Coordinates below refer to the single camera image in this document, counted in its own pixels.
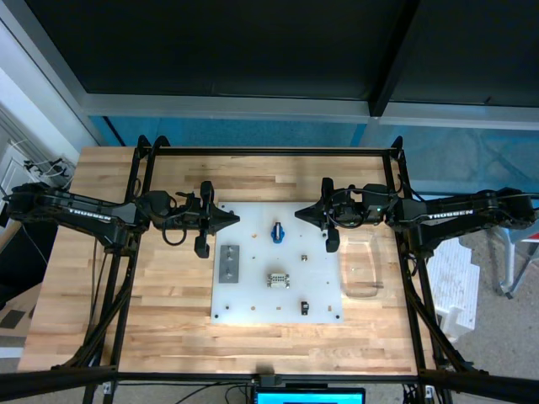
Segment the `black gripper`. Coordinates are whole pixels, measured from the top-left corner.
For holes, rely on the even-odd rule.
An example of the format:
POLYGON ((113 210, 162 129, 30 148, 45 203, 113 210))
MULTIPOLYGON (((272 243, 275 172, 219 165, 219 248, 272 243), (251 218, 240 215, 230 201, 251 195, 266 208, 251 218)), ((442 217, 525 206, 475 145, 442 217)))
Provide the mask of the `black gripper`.
POLYGON ((211 181, 201 183, 199 197, 196 197, 194 193, 178 192, 177 195, 184 196, 185 203, 172 209, 172 213, 168 217, 168 229, 181 230, 183 236, 178 242, 168 241, 168 245, 178 247, 186 241, 188 231, 198 231, 199 235, 195 238, 195 254, 199 258, 208 258, 210 246, 207 243, 207 237, 237 224, 240 217, 226 205, 215 206, 215 190, 211 181), (218 220, 223 220, 215 224, 215 230, 212 229, 214 215, 218 220))
POLYGON ((323 215, 326 251, 336 253, 340 245, 339 228, 352 230, 360 227, 366 220, 366 208, 351 196, 358 192, 354 187, 335 189, 331 178, 323 178, 321 190, 323 204, 302 208, 295 212, 295 217, 322 231, 323 219, 319 216, 323 215))

